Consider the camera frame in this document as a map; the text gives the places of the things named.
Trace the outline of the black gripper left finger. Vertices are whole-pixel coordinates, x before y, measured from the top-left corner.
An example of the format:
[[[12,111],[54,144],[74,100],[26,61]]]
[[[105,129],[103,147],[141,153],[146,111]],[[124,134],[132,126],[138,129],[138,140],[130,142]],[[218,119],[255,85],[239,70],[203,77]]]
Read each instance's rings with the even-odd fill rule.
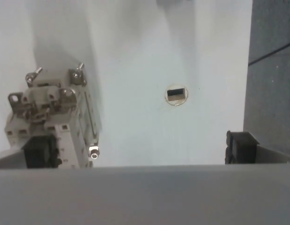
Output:
[[[0,152],[0,169],[58,168],[59,159],[54,139],[23,139]]]

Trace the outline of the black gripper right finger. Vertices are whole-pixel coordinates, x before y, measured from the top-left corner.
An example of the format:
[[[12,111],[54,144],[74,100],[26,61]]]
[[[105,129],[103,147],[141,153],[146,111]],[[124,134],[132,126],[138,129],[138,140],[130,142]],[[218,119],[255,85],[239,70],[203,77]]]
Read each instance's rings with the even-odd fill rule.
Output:
[[[290,154],[260,145],[249,132],[226,134],[225,164],[287,164]]]

